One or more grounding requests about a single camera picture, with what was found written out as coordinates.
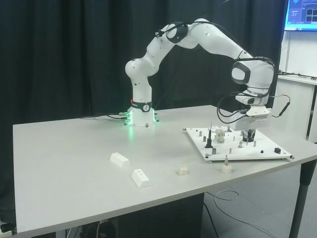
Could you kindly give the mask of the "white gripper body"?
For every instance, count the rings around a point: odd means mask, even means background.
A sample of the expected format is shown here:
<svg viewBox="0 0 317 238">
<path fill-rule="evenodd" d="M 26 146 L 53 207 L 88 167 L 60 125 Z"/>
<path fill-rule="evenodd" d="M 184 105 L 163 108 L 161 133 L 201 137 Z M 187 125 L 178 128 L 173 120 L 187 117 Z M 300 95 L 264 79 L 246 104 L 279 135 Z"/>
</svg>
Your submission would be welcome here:
<svg viewBox="0 0 317 238">
<path fill-rule="evenodd" d="M 234 130 L 249 130 L 270 125 L 271 114 L 260 117 L 243 117 L 233 123 Z"/>
</svg>

